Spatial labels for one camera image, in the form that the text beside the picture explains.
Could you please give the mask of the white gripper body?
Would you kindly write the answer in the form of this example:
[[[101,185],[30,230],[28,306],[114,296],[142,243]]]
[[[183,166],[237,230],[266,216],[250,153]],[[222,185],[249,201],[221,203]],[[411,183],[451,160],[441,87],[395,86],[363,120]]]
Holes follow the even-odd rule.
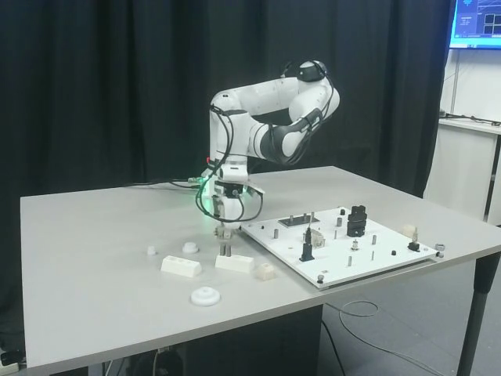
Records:
[[[236,230],[242,224],[243,202],[238,197],[212,196],[213,216],[225,229]]]

